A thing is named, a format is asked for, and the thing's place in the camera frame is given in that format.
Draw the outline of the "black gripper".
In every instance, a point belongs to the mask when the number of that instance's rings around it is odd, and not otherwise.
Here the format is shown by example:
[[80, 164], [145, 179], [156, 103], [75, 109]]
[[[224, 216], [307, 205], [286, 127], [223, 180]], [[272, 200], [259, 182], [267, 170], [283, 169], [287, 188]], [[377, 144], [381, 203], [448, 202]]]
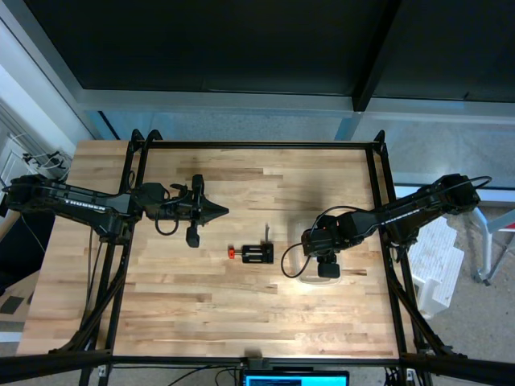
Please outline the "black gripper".
[[316, 259], [317, 274], [321, 278], [340, 278], [337, 255], [346, 247], [337, 230], [328, 227], [306, 230], [301, 236], [303, 254]]
[[202, 175], [194, 175], [192, 177], [192, 189], [188, 190], [187, 186], [181, 186], [180, 193], [174, 199], [170, 199], [160, 208], [161, 220], [174, 220], [175, 226], [169, 232], [159, 230], [162, 236], [174, 235], [180, 221], [189, 221], [190, 226], [186, 231], [187, 245], [191, 248], [200, 246], [200, 236], [197, 228], [201, 223], [207, 224], [222, 216], [229, 214], [229, 210], [219, 204], [213, 203], [204, 197], [204, 179]]

